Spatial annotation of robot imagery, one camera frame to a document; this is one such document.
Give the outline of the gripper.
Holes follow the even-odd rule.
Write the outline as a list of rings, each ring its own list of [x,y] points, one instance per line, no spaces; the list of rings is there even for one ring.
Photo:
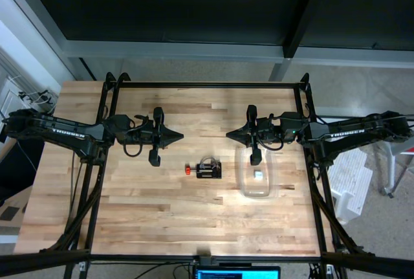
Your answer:
[[[250,155],[250,164],[252,166],[258,166],[262,161],[259,144],[269,151],[280,150],[280,146],[277,148],[270,147],[273,143],[280,143],[280,136],[276,133],[272,117],[273,114],[271,114],[270,118],[258,118],[257,107],[249,105],[246,111],[247,124],[226,134],[226,138],[252,149],[252,154]]]
[[[136,154],[129,154],[129,156],[138,157],[144,145],[152,145],[152,149],[149,151],[149,163],[152,166],[160,166],[161,158],[158,155],[158,149],[160,147],[164,149],[170,144],[183,139],[184,135],[162,126],[164,123],[164,112],[161,107],[154,108],[153,120],[144,115],[135,115],[134,117],[140,119],[142,123],[131,128],[129,134],[132,136],[133,144],[139,145],[139,150]]]

